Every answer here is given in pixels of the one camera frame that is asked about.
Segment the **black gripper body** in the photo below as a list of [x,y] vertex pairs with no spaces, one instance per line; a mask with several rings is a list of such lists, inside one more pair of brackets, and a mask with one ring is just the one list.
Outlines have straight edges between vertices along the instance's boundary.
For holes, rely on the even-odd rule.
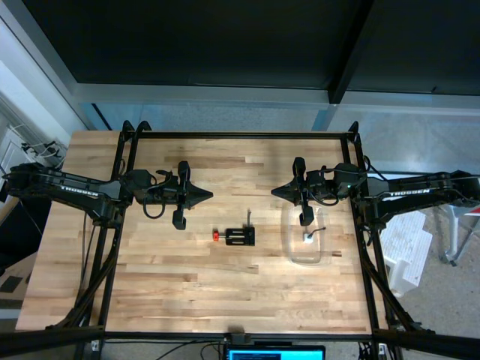
[[301,208],[301,214],[299,215],[300,225],[306,227],[311,225],[314,220],[313,207],[308,203],[314,201],[321,206],[332,206],[331,202],[326,200],[332,200],[328,193],[323,193],[326,184],[325,179],[319,172],[306,171],[306,163],[303,157],[296,157],[292,165],[293,175],[298,185],[299,193],[299,206]]
[[162,203],[176,206],[172,213],[172,224],[177,230],[185,230],[187,221],[184,210],[187,207],[186,198],[191,168],[188,162],[183,160],[178,163],[178,175],[163,170],[160,173],[164,175],[164,180],[160,184]]

